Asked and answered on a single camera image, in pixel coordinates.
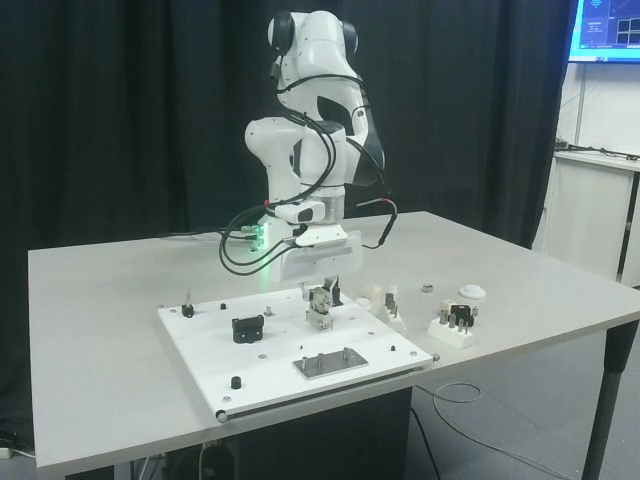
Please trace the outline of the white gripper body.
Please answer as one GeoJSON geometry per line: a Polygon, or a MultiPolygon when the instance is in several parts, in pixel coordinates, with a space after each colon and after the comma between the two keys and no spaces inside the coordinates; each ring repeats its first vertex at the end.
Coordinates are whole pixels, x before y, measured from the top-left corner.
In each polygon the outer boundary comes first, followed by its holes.
{"type": "Polygon", "coordinates": [[[353,273],[363,263],[361,232],[351,231],[333,245],[295,248],[279,261],[278,281],[285,284],[309,283],[353,273]]]}

